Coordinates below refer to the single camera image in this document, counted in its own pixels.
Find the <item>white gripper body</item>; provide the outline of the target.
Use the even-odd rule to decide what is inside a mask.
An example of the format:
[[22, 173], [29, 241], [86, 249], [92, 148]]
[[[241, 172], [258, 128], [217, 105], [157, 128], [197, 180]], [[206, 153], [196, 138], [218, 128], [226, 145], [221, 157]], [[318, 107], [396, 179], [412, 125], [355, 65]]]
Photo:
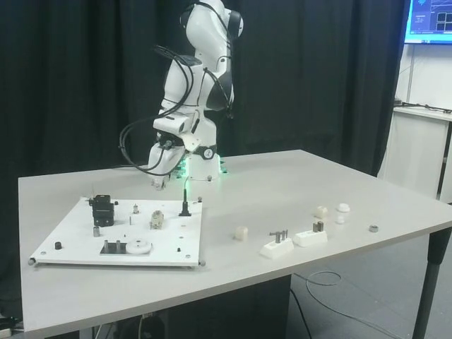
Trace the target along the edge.
[[169, 174], [182, 161], [184, 154], [184, 146], [165, 149], [156, 143], [150, 149], [147, 171], [155, 176]]

